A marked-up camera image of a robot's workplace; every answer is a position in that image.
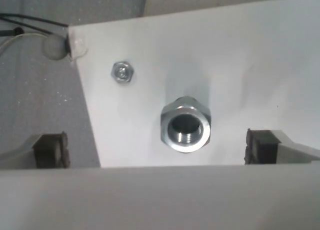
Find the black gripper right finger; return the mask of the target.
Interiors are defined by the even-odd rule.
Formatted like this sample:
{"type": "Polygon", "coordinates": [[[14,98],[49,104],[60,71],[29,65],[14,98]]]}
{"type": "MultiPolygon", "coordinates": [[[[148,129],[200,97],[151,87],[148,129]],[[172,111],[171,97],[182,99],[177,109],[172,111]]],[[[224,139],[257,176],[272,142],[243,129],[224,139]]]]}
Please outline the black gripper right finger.
{"type": "Polygon", "coordinates": [[[307,164],[319,161],[318,149],[294,142],[281,130],[247,130],[246,165],[307,164]]]}

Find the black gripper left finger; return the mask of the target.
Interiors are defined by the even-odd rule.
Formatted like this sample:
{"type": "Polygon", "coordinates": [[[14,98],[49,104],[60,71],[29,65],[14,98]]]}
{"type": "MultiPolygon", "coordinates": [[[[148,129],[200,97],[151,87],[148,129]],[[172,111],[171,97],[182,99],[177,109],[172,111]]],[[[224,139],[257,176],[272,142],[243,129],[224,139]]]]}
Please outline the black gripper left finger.
{"type": "Polygon", "coordinates": [[[18,148],[0,154],[2,169],[68,169],[70,166],[66,132],[31,135],[18,148]]]}

